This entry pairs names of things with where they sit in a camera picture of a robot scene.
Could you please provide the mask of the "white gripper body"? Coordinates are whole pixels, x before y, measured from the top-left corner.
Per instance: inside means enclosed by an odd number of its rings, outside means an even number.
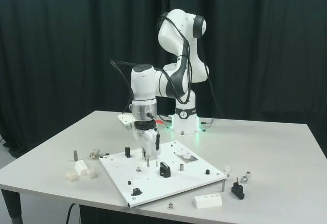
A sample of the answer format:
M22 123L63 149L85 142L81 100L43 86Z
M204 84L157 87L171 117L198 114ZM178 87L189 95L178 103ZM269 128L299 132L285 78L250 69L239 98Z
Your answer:
M144 158L156 158L160 155L160 134L158 130L134 130L134 138L139 142Z

